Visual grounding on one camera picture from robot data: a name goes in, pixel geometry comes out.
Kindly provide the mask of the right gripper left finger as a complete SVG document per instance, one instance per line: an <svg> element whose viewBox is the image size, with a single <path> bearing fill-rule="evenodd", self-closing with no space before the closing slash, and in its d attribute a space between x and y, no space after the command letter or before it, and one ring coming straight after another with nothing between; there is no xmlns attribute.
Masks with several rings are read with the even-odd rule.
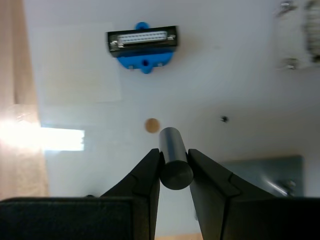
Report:
<svg viewBox="0 0 320 240"><path fill-rule="evenodd" d="M152 240L161 154L152 149L101 196L15 197L0 203L3 240Z"/></svg>

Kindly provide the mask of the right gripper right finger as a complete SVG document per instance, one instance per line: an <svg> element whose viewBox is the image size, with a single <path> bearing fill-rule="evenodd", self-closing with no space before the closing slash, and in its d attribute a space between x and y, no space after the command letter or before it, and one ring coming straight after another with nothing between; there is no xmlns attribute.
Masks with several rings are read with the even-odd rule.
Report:
<svg viewBox="0 0 320 240"><path fill-rule="evenodd" d="M318 240L320 200L276 197L189 149L190 191L205 240Z"/></svg>

